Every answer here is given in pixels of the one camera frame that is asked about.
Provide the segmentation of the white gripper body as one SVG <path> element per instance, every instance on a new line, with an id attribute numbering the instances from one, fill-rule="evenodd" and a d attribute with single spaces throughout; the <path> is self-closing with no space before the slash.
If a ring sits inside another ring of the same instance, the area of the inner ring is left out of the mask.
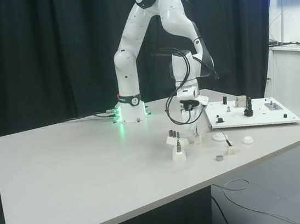
<path id="1" fill-rule="evenodd" d="M 184 123 L 184 128 L 186 131 L 195 132 L 197 128 L 198 120 L 200 119 L 202 112 L 204 111 L 204 107 L 202 105 L 193 107 L 192 110 L 182 110 L 182 119 Z"/>

